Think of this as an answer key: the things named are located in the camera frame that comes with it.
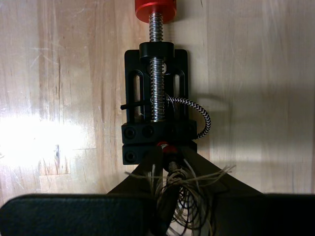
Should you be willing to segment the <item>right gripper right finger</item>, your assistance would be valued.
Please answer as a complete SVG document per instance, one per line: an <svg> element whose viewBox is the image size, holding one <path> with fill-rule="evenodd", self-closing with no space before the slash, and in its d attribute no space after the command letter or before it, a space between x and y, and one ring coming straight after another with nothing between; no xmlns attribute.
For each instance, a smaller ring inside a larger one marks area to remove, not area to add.
<svg viewBox="0 0 315 236"><path fill-rule="evenodd" d="M216 236L313 236L315 197L263 194L229 174L200 187L210 200Z"/></svg>

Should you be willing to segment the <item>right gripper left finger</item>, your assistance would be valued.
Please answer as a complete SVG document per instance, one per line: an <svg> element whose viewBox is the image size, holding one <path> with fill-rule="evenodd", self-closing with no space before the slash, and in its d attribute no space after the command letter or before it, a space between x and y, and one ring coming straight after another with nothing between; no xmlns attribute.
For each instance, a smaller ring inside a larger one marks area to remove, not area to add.
<svg viewBox="0 0 315 236"><path fill-rule="evenodd" d="M28 194L0 209L3 236L161 236L153 174L162 170L162 149L150 150L141 164L106 195Z"/></svg>

